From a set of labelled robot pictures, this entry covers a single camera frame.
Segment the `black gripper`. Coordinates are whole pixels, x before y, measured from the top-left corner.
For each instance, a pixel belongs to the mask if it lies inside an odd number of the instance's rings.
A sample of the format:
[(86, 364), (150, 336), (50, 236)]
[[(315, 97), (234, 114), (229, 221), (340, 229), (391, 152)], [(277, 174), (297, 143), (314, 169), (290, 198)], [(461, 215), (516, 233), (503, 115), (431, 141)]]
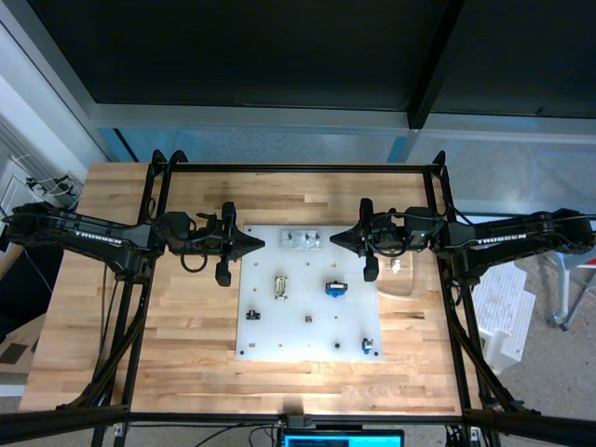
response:
[(375, 213), (373, 202), (363, 198), (360, 201), (360, 222), (332, 235), (330, 242), (355, 253), (358, 257), (362, 256), (363, 243), (364, 281), (375, 282), (380, 271), (377, 255), (399, 258), (406, 251), (407, 237), (404, 231), (393, 222), (394, 218), (402, 217), (403, 214), (397, 212), (395, 208)]
[(218, 256), (220, 261), (215, 265), (216, 282), (221, 287), (229, 287), (232, 277), (229, 271), (231, 258), (240, 259), (251, 252), (262, 249), (264, 241), (245, 234), (237, 228), (233, 229), (237, 217), (233, 202), (225, 202), (222, 205), (220, 218), (216, 214), (207, 213), (199, 213), (197, 216), (207, 222), (206, 226), (200, 230), (201, 236), (199, 237), (200, 254), (204, 259), (204, 265), (207, 265), (210, 257)]

